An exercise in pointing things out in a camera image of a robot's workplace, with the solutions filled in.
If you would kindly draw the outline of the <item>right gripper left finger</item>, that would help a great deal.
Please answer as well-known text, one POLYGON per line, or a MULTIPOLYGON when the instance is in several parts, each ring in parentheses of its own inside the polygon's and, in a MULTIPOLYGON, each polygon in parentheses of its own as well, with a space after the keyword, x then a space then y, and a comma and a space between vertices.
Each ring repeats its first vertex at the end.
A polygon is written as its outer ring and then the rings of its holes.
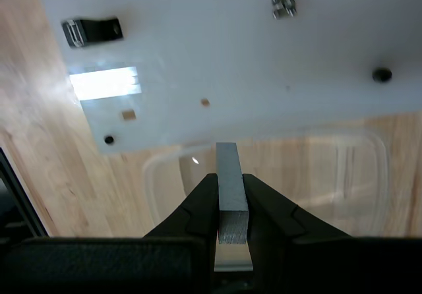
POLYGON ((219 222, 211 173, 142 238, 33 238, 1 247, 2 293, 209 293, 219 222))

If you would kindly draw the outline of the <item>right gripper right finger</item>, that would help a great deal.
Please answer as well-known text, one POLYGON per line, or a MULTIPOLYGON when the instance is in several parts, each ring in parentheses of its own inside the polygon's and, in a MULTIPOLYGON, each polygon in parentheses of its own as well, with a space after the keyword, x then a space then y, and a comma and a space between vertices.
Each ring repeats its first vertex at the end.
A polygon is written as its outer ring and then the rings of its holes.
POLYGON ((420 293, 421 240, 352 237, 244 174, 259 293, 420 293))

